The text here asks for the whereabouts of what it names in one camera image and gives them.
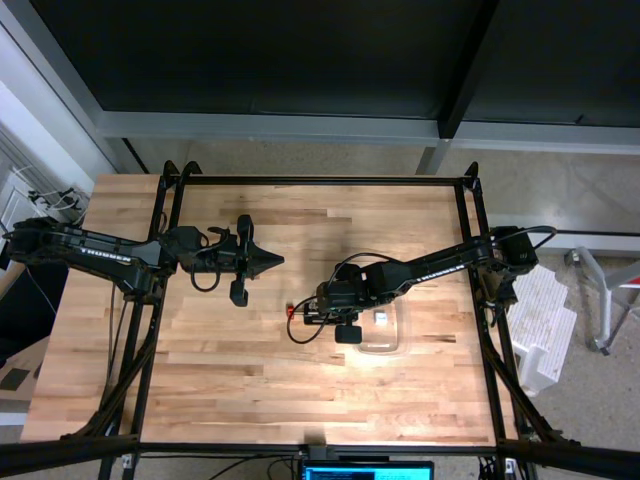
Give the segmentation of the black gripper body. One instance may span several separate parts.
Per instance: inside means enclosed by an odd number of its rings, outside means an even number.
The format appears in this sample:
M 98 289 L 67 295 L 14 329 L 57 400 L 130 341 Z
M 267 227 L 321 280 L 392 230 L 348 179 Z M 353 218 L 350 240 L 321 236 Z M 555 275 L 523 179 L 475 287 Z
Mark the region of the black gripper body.
M 324 324 L 335 326 L 336 343 L 358 345 L 362 342 L 362 328 L 356 322 L 366 300 L 366 289 L 360 280 L 326 281 L 317 287 L 316 312 Z
M 251 217 L 247 214 L 240 215 L 237 220 L 237 234 L 230 235 L 218 253 L 220 272 L 235 275 L 230 284 L 230 299 L 237 307 L 248 305 L 245 281 L 249 277 L 253 236 L 254 224 Z

